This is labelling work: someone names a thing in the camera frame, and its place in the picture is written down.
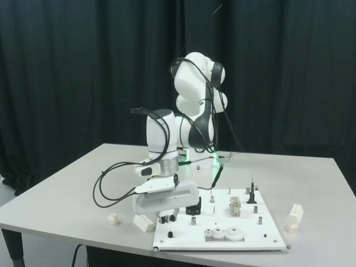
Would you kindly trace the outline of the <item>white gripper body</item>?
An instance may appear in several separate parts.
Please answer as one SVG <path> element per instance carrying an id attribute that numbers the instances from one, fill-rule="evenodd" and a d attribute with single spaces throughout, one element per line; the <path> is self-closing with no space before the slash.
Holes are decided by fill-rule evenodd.
<path id="1" fill-rule="evenodd" d="M 135 188 L 133 209 L 137 215 L 160 213 L 166 210 L 193 206 L 199 202 L 197 186 L 184 180 L 150 180 Z"/>

